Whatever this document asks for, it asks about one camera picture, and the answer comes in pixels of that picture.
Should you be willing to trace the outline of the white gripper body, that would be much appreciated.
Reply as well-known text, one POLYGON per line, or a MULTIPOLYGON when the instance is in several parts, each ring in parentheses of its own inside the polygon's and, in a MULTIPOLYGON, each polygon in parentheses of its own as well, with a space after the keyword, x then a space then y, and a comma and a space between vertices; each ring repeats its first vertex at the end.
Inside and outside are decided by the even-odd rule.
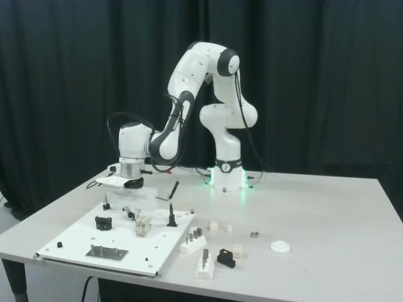
POLYGON ((111 190, 106 193, 108 202, 116 206, 128 206, 133 209, 140 210, 156 210, 157 209, 157 189, 151 187, 143 187, 141 189, 125 189, 120 188, 111 190))

